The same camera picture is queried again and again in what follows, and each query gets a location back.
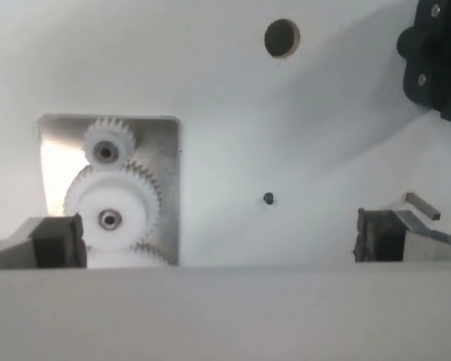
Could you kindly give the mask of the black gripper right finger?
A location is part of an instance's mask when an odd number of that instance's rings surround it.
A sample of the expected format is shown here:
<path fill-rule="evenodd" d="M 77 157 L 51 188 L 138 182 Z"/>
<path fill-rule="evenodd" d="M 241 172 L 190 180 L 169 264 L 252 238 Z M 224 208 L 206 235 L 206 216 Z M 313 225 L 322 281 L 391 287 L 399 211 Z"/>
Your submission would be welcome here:
<path fill-rule="evenodd" d="M 412 211 L 358 209 L 356 262 L 451 261 L 451 234 L 428 227 Z"/>

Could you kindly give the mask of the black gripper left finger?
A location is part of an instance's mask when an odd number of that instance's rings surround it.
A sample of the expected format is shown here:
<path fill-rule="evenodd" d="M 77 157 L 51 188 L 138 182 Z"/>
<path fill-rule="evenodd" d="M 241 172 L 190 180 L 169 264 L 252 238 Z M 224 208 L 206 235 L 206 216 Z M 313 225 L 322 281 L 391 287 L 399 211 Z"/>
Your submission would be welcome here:
<path fill-rule="evenodd" d="M 33 217 L 0 241 L 0 269 L 86 268 L 83 221 L 71 217 Z"/>

